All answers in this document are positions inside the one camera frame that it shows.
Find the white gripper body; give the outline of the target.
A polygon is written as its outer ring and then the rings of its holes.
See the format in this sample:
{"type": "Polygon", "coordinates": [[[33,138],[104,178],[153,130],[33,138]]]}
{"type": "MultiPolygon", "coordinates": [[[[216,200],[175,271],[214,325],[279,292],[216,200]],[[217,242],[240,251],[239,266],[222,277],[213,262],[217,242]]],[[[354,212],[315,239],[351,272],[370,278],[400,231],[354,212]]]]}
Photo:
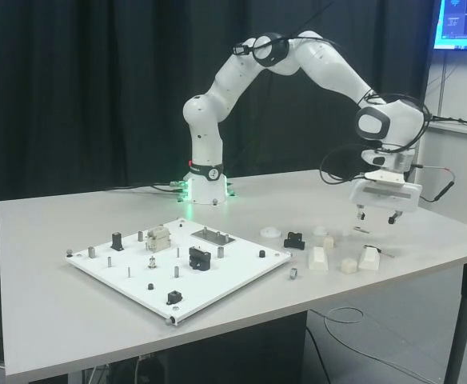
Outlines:
{"type": "Polygon", "coordinates": [[[405,182],[402,185],[357,180],[349,200],[359,206],[374,206],[387,210],[414,212],[420,200],[422,186],[405,182]]]}

